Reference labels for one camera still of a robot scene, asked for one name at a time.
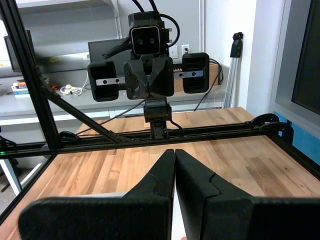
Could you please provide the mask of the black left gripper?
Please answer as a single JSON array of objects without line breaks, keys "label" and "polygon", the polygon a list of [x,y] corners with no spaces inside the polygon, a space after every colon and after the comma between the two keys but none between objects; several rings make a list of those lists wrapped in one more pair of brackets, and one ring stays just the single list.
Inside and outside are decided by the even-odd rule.
[{"label": "black left gripper", "polygon": [[182,81],[187,94],[204,93],[209,89],[210,58],[205,52],[187,53],[182,57],[181,70],[175,71],[168,56],[144,55],[127,60],[123,76],[118,77],[113,61],[93,62],[87,71],[93,99],[97,102],[114,101],[120,91],[128,99],[166,98],[175,93],[175,80]]}]

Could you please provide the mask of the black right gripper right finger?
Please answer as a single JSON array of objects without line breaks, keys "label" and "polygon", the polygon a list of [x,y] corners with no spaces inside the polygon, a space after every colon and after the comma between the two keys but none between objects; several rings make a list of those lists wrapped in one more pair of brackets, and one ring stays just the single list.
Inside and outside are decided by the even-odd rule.
[{"label": "black right gripper right finger", "polygon": [[318,198],[255,197],[182,149],[176,189],[189,240],[317,240]]}]

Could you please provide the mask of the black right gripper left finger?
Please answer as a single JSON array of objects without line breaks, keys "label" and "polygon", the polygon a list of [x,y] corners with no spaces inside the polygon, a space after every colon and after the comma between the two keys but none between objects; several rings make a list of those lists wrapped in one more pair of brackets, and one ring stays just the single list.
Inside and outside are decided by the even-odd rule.
[{"label": "black right gripper left finger", "polygon": [[23,240],[169,240],[175,151],[166,150],[122,197],[47,197],[19,215]]}]

